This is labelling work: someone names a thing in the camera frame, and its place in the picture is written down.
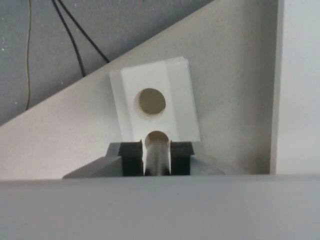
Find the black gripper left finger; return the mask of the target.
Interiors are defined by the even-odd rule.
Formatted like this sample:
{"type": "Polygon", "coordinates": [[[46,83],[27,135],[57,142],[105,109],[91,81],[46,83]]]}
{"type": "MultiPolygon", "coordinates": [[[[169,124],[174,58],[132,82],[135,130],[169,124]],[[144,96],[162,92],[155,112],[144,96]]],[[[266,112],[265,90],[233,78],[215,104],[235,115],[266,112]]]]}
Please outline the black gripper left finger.
{"type": "Polygon", "coordinates": [[[104,156],[66,174],[64,179],[142,177],[144,175],[143,144],[112,142],[104,156]]]}

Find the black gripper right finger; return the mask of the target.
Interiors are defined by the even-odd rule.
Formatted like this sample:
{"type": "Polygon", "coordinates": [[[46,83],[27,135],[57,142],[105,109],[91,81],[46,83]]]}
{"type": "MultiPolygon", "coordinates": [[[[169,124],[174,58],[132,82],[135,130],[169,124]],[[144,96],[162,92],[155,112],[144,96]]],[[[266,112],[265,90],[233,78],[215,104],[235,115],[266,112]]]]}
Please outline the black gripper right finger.
{"type": "Polygon", "coordinates": [[[190,141],[170,142],[171,176],[221,176],[225,172],[195,155],[190,141]]]}

